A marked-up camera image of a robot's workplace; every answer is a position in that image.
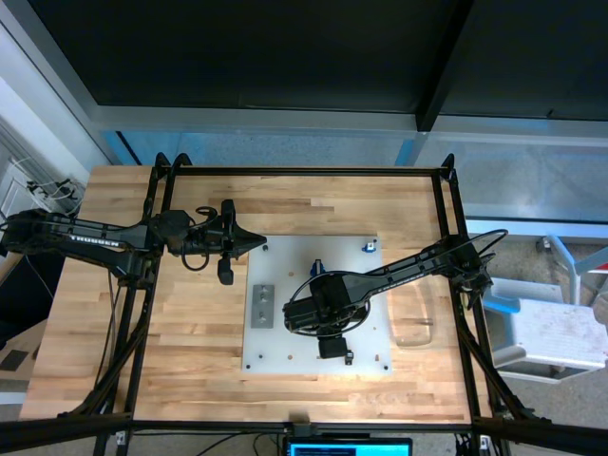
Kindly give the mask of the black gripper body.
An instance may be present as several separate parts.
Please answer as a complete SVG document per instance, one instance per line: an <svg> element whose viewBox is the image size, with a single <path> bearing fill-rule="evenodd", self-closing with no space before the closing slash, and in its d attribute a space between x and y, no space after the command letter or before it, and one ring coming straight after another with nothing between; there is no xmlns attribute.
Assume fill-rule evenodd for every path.
<svg viewBox="0 0 608 456"><path fill-rule="evenodd" d="M344 357L348 347L343 331L351 323L356 308L348 306L339 311L317 310L311 318L310 332L318 341L319 355L322 359Z"/></svg>
<svg viewBox="0 0 608 456"><path fill-rule="evenodd" d="M231 199L225 199L221 203L220 209L220 215L211 226L211 237L215 242L214 253L219 255L219 282L222 285L232 285L234 283L234 272L231 267L231 258L235 242L236 209Z"/></svg>

